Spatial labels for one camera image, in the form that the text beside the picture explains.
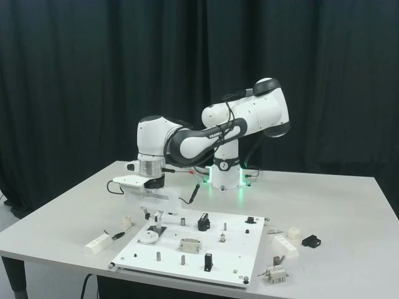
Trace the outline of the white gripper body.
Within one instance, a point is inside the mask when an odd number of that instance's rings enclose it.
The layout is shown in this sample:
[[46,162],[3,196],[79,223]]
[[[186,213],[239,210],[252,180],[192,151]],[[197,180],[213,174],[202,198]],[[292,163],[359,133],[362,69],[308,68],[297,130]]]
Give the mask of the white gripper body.
[[125,197],[141,208],[178,214],[181,211],[180,190],[173,187],[159,189],[125,188]]

